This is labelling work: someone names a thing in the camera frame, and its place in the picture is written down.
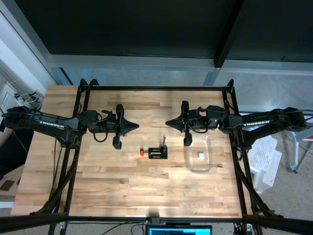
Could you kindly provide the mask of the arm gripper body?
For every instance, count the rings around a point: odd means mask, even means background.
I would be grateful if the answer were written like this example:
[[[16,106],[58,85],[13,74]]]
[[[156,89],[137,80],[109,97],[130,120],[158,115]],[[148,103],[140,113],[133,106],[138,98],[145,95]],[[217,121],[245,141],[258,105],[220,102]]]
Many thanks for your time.
[[[122,135],[122,119],[124,117],[124,108],[122,104],[116,106],[116,114],[113,111],[102,110],[104,114],[107,114],[105,118],[98,120],[94,125],[93,138],[96,142],[105,142],[109,133],[115,133],[112,144],[115,149],[122,148],[122,142],[120,136]],[[98,140],[97,133],[105,133],[106,136],[103,140]]]
[[[184,146],[190,146],[193,141],[190,130],[198,134],[204,134],[208,130],[214,130],[218,127],[218,106],[209,105],[207,108],[199,107],[190,110],[188,101],[183,101],[181,114],[185,133]]]

